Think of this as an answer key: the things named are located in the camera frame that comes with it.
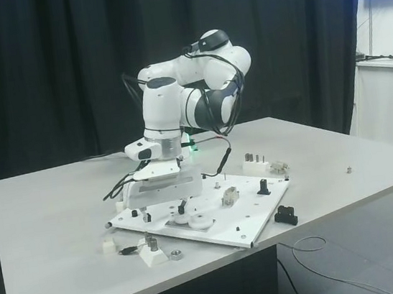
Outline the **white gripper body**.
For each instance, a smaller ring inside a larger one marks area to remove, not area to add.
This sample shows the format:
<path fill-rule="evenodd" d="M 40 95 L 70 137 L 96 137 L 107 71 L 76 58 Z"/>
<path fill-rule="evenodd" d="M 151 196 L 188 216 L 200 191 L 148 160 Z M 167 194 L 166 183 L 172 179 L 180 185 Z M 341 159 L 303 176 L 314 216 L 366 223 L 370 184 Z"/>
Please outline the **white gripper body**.
<path fill-rule="evenodd" d="M 200 169 L 187 166 L 174 175 L 129 183 L 124 187 L 124 207 L 134 210 L 199 196 L 203 185 Z"/>

